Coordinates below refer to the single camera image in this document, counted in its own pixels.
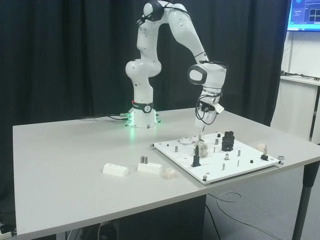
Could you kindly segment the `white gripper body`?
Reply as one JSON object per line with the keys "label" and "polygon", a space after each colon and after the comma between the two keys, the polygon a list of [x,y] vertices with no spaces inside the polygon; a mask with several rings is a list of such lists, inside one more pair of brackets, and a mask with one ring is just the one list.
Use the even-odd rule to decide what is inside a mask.
{"label": "white gripper body", "polygon": [[209,126],[213,124],[216,119],[216,112],[215,111],[199,111],[196,114],[195,118],[195,126],[196,128],[203,128],[205,126]]}

